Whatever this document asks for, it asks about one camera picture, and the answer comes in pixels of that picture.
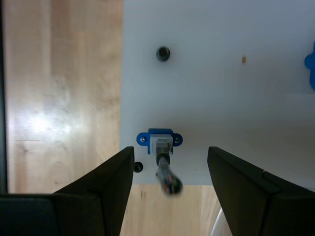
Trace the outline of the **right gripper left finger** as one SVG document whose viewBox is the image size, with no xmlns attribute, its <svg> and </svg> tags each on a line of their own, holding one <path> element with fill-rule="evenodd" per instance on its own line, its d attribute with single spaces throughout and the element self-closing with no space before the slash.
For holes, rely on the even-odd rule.
<svg viewBox="0 0 315 236">
<path fill-rule="evenodd" d="M 128 202 L 134 148 L 126 147 L 53 194 L 62 236 L 118 236 Z"/>
</svg>

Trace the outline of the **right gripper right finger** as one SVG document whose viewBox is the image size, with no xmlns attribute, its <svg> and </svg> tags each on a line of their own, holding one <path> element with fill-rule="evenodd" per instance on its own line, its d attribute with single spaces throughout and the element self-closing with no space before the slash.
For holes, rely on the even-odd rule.
<svg viewBox="0 0 315 236">
<path fill-rule="evenodd" d="M 311 236 L 313 193 L 210 147 L 212 184 L 234 236 Z"/>
</svg>

